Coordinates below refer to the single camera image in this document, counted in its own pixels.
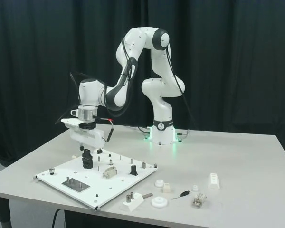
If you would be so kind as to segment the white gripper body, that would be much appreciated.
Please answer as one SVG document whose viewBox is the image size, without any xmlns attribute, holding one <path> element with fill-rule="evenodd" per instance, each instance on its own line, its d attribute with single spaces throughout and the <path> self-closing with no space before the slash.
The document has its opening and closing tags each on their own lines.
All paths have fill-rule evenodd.
<svg viewBox="0 0 285 228">
<path fill-rule="evenodd" d="M 90 146 L 94 149 L 104 147 L 104 131 L 99 129 L 93 130 L 74 130 L 70 129 L 70 137 L 81 144 Z"/>
</svg>

